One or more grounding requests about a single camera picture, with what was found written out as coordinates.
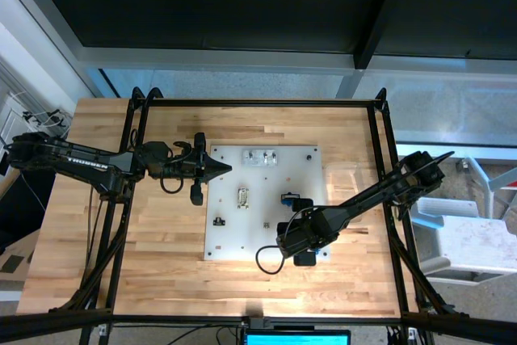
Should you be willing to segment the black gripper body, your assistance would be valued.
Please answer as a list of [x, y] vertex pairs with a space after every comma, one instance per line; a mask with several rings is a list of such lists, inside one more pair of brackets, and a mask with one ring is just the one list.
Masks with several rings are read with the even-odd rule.
[[[292, 201], [292, 211], [297, 213], [293, 219], [290, 230], [294, 230], [301, 225], [305, 216], [313, 209], [313, 201], [306, 198], [295, 198]], [[305, 250], [293, 256], [293, 263], [297, 267], [313, 267], [317, 264], [317, 252], [314, 250]]]
[[206, 138], [204, 133], [196, 133], [194, 143], [191, 145], [185, 141], [175, 141], [173, 145], [180, 148], [181, 154], [173, 158], [174, 178], [179, 181], [179, 187], [174, 194], [182, 191], [184, 181], [192, 179], [190, 200], [194, 205], [202, 205], [204, 195], [201, 183], [204, 179]]

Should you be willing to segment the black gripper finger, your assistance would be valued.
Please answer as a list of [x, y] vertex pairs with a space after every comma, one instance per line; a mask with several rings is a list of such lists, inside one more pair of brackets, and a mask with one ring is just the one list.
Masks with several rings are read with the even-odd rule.
[[211, 180], [229, 173], [231, 170], [231, 166], [209, 166], [205, 169], [205, 182], [209, 183]]
[[225, 164], [219, 160], [212, 158], [208, 152], [205, 153], [206, 168], [231, 168], [231, 165]]

